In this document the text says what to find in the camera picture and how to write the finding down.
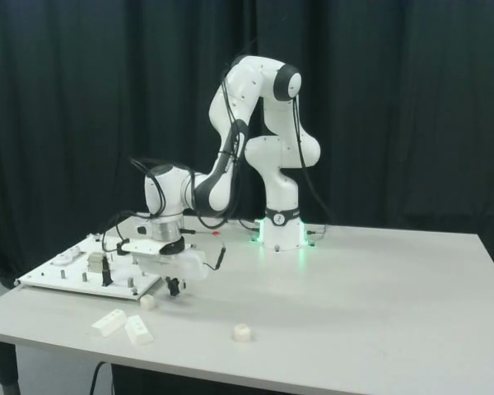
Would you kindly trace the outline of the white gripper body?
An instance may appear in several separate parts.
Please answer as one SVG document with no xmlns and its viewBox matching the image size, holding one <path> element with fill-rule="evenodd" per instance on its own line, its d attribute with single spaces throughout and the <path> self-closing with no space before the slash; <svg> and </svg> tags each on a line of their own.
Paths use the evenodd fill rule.
<svg viewBox="0 0 494 395">
<path fill-rule="evenodd" d="M 137 264 L 145 273 L 151 273 L 162 278 L 177 278 L 183 281 L 201 281 L 209 275 L 209 268 L 205 265 L 205 253 L 186 249 L 173 255 L 150 255 L 132 253 Z"/>
</svg>

